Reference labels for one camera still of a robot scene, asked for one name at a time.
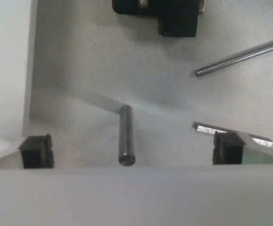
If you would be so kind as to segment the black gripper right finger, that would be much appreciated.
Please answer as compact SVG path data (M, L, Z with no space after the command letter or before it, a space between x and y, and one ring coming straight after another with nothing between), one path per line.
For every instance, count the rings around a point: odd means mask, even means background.
M214 165L273 164L273 148L256 143L248 133L215 133Z

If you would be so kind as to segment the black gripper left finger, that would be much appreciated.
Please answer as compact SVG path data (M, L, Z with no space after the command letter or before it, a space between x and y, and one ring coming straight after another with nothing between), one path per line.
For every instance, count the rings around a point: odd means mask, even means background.
M50 134L0 139L0 169L52 169L54 164Z

